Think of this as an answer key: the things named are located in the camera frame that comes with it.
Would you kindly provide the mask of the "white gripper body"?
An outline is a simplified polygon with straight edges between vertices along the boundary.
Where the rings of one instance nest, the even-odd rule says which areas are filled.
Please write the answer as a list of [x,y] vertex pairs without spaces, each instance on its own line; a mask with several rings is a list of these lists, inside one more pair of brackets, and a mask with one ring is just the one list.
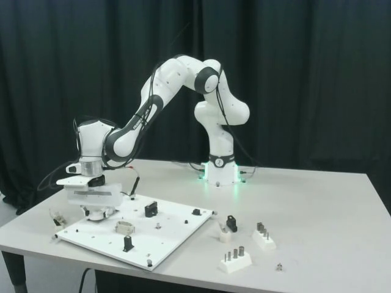
[[120,183],[89,187],[87,190],[66,189],[70,204],[83,206],[119,206],[122,204],[122,185]]

